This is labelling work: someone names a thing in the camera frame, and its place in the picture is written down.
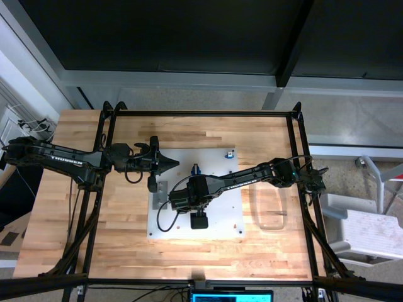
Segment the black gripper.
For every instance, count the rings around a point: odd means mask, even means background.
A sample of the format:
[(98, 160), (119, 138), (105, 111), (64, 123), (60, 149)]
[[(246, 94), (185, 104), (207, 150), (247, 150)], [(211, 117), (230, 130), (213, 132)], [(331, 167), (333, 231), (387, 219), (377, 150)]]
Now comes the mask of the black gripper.
[(159, 151), (159, 140), (157, 136), (151, 136), (149, 144), (135, 143), (135, 147), (140, 149), (140, 152), (131, 155), (128, 160), (128, 172), (136, 172), (140, 177), (136, 181), (128, 182), (138, 184), (142, 181), (143, 174), (148, 172), (150, 175), (147, 179), (147, 188), (151, 193), (157, 192), (157, 172), (159, 175), (173, 169), (179, 165), (179, 161), (166, 157)]
[(207, 204), (203, 204), (190, 210), (190, 227), (192, 230), (204, 230), (208, 228), (208, 217), (205, 212), (207, 206)]

